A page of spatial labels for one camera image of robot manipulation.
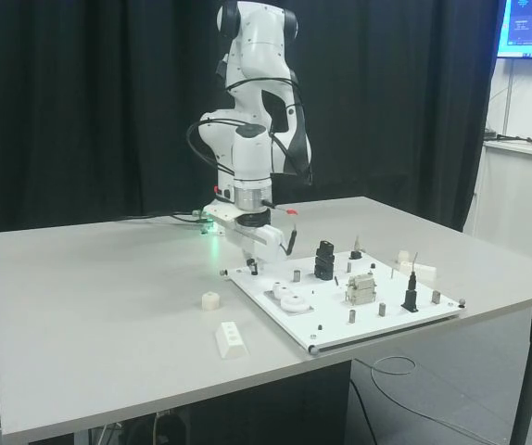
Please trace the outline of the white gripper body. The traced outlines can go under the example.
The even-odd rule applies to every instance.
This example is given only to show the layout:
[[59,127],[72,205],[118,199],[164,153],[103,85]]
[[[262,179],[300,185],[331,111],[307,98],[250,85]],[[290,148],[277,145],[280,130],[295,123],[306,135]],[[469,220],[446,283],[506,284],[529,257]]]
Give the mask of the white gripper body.
[[269,224],[257,228],[236,225],[225,229],[225,237],[248,258],[270,263],[282,260],[282,231]]

